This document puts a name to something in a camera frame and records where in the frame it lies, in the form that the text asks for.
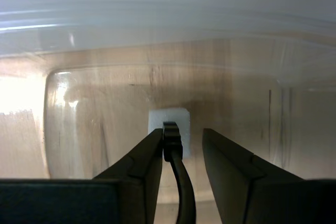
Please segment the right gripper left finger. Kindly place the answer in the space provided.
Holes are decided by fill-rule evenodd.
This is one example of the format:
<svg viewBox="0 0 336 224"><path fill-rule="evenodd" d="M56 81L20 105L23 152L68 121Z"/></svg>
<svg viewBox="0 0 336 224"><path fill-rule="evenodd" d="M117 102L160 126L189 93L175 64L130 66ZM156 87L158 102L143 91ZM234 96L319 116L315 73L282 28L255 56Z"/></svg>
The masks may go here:
<svg viewBox="0 0 336 224"><path fill-rule="evenodd" d="M1 223L153 223L162 134L92 179L2 179Z"/></svg>

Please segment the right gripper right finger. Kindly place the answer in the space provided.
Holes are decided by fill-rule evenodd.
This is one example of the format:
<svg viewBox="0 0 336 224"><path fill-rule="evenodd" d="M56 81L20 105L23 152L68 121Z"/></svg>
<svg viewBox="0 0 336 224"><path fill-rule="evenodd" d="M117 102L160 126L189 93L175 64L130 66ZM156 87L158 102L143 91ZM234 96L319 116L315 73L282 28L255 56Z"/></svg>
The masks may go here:
<svg viewBox="0 0 336 224"><path fill-rule="evenodd" d="M206 172L222 223L335 223L335 180L300 178L212 129Z"/></svg>

